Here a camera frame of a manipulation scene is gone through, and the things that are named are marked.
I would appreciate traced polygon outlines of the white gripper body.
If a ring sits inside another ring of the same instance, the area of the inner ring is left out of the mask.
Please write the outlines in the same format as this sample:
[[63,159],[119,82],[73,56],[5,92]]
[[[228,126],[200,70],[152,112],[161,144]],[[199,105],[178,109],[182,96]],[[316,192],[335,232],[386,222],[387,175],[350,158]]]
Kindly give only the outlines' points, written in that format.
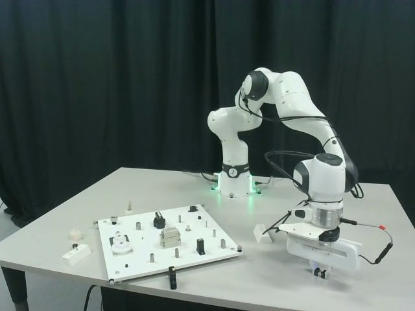
[[334,242],[322,242],[287,235],[287,251],[319,267],[345,271],[357,271],[360,267],[361,244],[343,238]]

